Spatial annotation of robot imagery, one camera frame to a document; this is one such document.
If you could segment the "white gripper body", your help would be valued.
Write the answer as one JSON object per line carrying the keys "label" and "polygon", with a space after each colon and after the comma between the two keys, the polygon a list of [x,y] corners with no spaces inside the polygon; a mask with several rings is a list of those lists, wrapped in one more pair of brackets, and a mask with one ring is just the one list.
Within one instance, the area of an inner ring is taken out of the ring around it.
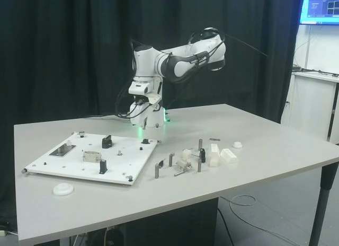
{"label": "white gripper body", "polygon": [[130,106],[129,118],[130,122],[136,126],[144,126],[147,120],[147,113],[149,110],[149,103],[136,103],[133,102]]}

